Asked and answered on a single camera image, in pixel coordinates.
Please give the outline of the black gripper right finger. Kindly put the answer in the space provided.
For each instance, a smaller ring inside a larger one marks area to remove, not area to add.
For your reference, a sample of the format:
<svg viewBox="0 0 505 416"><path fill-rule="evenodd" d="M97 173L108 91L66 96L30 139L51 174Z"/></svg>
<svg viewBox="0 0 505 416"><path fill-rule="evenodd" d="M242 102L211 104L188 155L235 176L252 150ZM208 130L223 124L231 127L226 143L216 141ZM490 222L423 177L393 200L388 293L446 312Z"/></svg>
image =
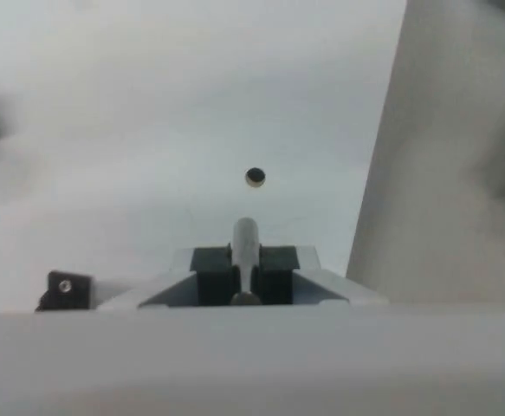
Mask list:
<svg viewBox="0 0 505 416"><path fill-rule="evenodd" d="M317 305L345 301L344 278L322 268L313 246L260 248L255 292L264 305Z"/></svg>

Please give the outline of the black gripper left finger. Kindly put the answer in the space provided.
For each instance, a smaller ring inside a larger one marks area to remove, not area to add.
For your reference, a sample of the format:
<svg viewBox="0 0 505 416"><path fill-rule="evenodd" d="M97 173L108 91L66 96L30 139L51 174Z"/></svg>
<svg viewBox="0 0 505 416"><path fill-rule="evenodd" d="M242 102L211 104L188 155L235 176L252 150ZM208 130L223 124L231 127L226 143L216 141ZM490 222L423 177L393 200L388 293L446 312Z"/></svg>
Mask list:
<svg viewBox="0 0 505 416"><path fill-rule="evenodd" d="M239 289L229 246L177 250L169 270L159 279L158 293L140 307L170 308L228 306Z"/></svg>

